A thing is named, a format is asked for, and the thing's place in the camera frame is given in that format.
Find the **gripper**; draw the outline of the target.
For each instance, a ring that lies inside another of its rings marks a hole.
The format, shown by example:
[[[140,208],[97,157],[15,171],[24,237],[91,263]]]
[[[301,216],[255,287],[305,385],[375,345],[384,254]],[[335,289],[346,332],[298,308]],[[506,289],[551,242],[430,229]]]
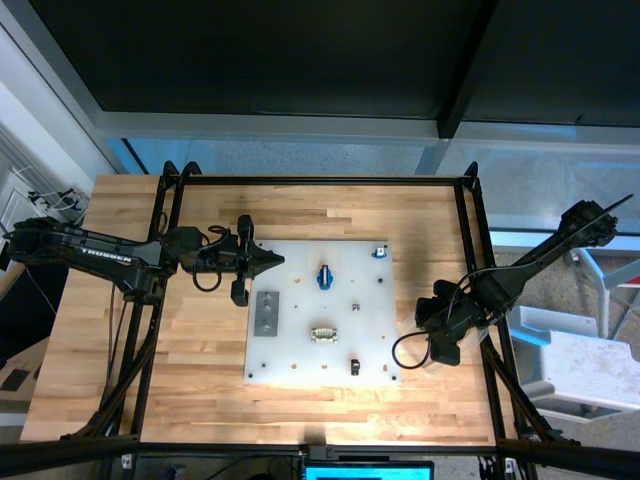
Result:
[[[452,282],[438,280],[434,294],[435,297],[417,300],[418,327],[431,333],[430,358],[436,363],[457,366],[461,356],[458,343],[469,330],[486,329],[486,312],[471,293],[464,293]],[[440,311],[439,300],[444,302]]]
[[[235,276],[231,283],[230,298],[236,306],[249,304],[246,282],[285,262],[285,257],[267,250],[260,242],[253,242],[255,228],[249,215],[241,215],[237,233],[223,242],[219,254],[219,273]]]

